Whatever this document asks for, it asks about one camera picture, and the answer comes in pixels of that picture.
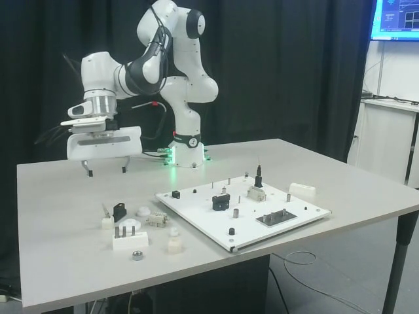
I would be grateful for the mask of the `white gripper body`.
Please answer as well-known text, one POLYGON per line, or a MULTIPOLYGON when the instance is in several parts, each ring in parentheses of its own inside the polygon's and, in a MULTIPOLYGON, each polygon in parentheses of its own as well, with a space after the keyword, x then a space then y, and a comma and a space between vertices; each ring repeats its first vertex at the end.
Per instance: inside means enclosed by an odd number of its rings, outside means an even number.
POLYGON ((142 153, 141 128, 121 128, 102 133, 73 134, 67 140, 67 159, 89 161, 122 158, 142 153))

